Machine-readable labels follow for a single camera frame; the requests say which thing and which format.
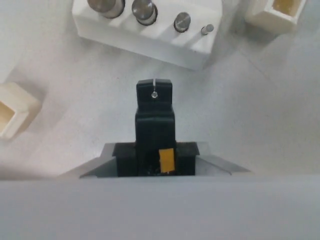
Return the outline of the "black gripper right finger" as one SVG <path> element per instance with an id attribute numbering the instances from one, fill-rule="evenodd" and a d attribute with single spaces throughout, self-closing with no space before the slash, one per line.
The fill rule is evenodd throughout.
<path id="1" fill-rule="evenodd" d="M 176 145 L 176 174 L 179 176 L 246 176 L 252 172 L 214 155 L 207 142 L 178 142 Z"/>

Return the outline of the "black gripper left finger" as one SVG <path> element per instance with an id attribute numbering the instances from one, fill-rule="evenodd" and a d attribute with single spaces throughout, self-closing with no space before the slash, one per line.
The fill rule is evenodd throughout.
<path id="1" fill-rule="evenodd" d="M 121 178 L 137 176 L 135 144 L 106 143 L 99 157 L 81 166 L 81 178 Z"/>

